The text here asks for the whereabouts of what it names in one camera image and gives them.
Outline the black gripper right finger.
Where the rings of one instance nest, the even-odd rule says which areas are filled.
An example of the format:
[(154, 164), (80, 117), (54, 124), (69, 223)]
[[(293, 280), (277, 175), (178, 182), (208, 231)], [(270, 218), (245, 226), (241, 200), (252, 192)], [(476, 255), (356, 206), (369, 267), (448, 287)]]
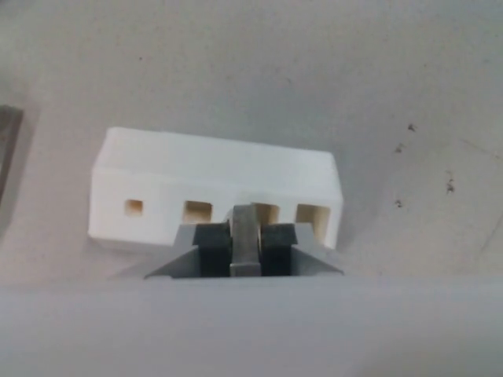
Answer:
[(262, 276), (344, 275), (308, 223), (263, 225), (259, 246)]

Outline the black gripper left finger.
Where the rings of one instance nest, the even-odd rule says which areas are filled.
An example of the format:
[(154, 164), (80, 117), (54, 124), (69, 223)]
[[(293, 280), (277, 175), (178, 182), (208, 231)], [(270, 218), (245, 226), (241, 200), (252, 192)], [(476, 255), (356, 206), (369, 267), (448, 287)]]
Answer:
[(172, 248), (163, 252), (147, 268), (144, 278), (228, 277), (231, 259), (232, 237), (229, 223), (182, 225)]

